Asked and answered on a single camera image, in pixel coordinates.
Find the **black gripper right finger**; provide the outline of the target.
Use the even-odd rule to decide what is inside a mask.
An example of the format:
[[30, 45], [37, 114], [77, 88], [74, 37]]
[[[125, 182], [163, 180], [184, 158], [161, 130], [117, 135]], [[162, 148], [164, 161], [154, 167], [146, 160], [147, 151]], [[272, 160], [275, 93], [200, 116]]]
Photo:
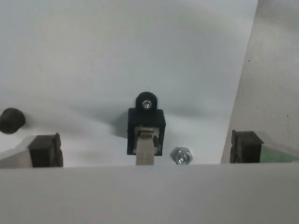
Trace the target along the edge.
[[232, 131], [230, 163], [298, 162], [297, 149], [281, 145], [265, 132]]

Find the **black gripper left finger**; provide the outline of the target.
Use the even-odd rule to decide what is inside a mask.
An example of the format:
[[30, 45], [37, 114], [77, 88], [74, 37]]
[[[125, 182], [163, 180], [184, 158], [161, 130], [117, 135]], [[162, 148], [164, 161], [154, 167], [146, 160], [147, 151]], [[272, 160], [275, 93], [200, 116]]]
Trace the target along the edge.
[[0, 153], [1, 168], [62, 168], [61, 138], [58, 133], [31, 135], [15, 148]]

